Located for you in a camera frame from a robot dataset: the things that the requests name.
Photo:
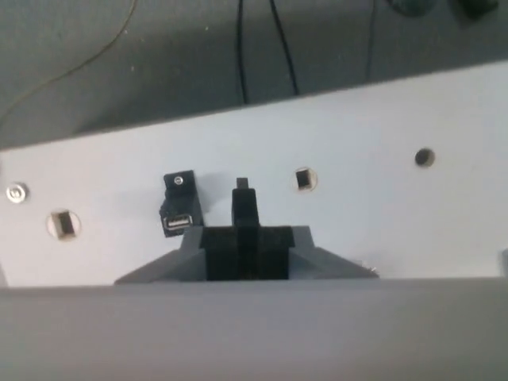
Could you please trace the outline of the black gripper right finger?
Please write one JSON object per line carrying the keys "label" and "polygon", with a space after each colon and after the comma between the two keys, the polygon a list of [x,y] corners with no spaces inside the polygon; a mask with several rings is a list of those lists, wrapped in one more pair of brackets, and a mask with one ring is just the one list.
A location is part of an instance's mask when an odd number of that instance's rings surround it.
{"label": "black gripper right finger", "polygon": [[318,247],[308,226],[263,227],[256,254],[262,280],[376,279],[361,264]]}

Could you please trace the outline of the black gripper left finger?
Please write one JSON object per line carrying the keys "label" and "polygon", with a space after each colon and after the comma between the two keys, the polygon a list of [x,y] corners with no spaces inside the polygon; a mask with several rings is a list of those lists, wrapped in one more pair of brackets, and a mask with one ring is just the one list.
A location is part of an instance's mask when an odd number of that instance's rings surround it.
{"label": "black gripper left finger", "polygon": [[116,279],[116,283],[195,283],[239,278],[237,243],[227,229],[186,229],[179,248]]}

